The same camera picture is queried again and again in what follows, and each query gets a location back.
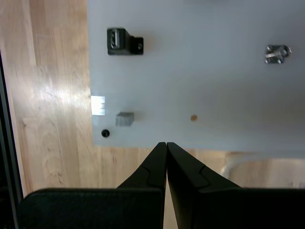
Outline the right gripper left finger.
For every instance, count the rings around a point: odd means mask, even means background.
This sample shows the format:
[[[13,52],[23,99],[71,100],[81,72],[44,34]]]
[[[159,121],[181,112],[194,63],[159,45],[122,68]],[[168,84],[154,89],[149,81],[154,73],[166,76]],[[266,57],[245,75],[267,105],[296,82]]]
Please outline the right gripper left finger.
[[[21,201],[24,229],[163,228],[167,145],[158,143],[117,188],[46,188]]]

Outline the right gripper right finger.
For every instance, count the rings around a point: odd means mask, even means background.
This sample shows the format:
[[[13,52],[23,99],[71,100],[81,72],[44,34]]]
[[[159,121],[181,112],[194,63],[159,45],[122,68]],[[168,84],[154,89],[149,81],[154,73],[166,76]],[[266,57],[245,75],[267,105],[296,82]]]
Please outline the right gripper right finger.
[[[167,177],[180,229],[302,229],[305,192],[244,188],[210,169],[173,142]]]

